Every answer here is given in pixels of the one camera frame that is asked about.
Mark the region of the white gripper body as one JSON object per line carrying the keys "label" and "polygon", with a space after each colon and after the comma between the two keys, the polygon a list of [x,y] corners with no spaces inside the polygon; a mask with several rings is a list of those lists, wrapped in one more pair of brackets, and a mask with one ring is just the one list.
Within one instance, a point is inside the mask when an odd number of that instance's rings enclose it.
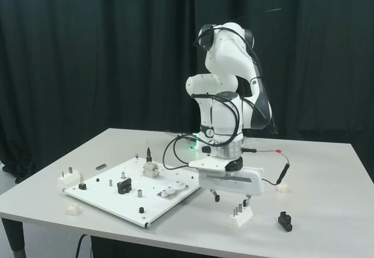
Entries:
{"label": "white gripper body", "polygon": [[260,196],[264,192],[262,177],[264,169],[244,167],[238,171],[198,170],[199,185],[211,192],[222,191],[235,194]]}

